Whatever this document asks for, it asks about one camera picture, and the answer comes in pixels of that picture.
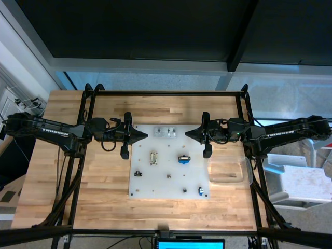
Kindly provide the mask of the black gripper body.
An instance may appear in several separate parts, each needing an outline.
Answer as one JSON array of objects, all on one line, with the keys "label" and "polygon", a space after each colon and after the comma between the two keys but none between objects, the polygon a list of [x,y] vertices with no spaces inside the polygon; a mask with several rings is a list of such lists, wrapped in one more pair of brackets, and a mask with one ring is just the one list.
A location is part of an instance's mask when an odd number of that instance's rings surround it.
[{"label": "black gripper body", "polygon": [[131,113],[126,112],[123,120],[119,118],[111,118],[110,121],[114,123],[114,126],[110,127],[107,132],[107,141],[114,142],[115,144],[117,142],[122,142],[120,156],[122,159],[129,159],[128,146],[130,145],[132,127]]},{"label": "black gripper body", "polygon": [[203,112],[202,115],[202,127],[203,127],[203,140],[204,159],[211,157],[213,149],[211,142],[214,142],[219,145],[224,145],[228,143],[227,129],[222,127],[222,124],[225,124],[222,120],[210,120],[210,114],[208,112]]}]

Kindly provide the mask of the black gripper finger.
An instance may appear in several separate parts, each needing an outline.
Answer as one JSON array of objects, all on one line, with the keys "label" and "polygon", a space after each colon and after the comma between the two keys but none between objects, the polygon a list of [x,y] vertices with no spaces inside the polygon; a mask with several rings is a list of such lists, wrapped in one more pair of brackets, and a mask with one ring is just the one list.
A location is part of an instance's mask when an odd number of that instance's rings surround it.
[{"label": "black gripper finger", "polygon": [[201,134],[203,134],[203,131],[204,131],[204,127],[201,124],[199,127],[195,128],[193,130],[186,131],[185,135],[201,135]]},{"label": "black gripper finger", "polygon": [[137,130],[133,125],[130,125],[129,132],[131,136],[148,136],[148,134]]},{"label": "black gripper finger", "polygon": [[146,138],[148,138],[148,135],[133,135],[129,139],[129,145],[132,146],[134,143]]},{"label": "black gripper finger", "polygon": [[201,134],[185,134],[190,139],[195,140],[196,142],[200,143],[201,145],[204,144],[204,138]]}]

